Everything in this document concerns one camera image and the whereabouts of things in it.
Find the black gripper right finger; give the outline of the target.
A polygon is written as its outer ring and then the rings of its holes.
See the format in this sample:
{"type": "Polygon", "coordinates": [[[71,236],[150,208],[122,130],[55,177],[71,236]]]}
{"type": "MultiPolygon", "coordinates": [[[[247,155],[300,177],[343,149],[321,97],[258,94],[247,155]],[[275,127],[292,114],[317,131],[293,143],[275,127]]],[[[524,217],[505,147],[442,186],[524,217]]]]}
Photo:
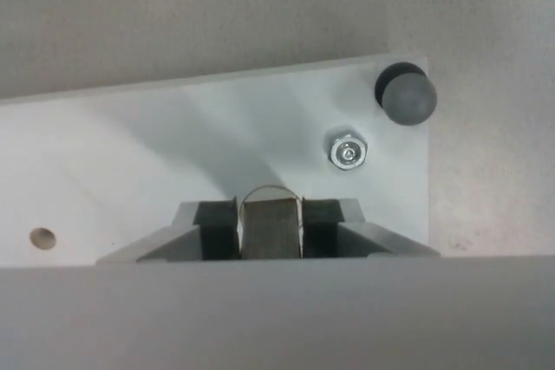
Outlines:
{"type": "Polygon", "coordinates": [[[301,209],[305,258],[440,255],[425,244],[368,222],[355,198],[305,198],[301,209]]]}

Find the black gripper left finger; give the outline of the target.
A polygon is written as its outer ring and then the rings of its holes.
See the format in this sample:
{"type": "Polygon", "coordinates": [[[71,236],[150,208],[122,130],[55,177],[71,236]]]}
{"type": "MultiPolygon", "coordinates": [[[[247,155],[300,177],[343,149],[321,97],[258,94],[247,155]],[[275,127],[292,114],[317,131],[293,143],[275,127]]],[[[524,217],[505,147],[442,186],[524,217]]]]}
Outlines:
{"type": "Polygon", "coordinates": [[[181,263],[239,259],[236,198],[180,204],[169,226],[98,260],[99,263],[181,263]]]}

